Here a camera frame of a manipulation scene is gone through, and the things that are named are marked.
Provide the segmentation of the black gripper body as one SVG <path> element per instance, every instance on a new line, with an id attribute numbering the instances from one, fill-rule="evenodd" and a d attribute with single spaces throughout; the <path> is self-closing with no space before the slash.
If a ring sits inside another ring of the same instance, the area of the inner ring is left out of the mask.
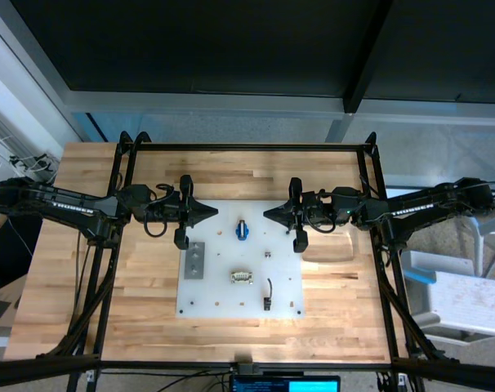
<path id="1" fill-rule="evenodd" d="M 293 177 L 289 185 L 289 197 L 291 202 L 291 228 L 296 233 L 293 240 L 293 251 L 304 252 L 309 245 L 308 234 L 305 230 L 309 226 L 312 230 L 323 234 L 324 210 L 322 203 L 313 191 L 302 191 L 302 182 Z"/>
<path id="2" fill-rule="evenodd" d="M 193 228 L 193 216 L 191 200 L 193 197 L 194 183 L 190 175 L 183 175 L 180 181 L 180 190 L 173 191 L 165 202 L 165 221 L 177 223 L 174 232 L 174 243 L 180 250 L 187 250 L 189 237 L 186 235 L 188 227 Z"/>

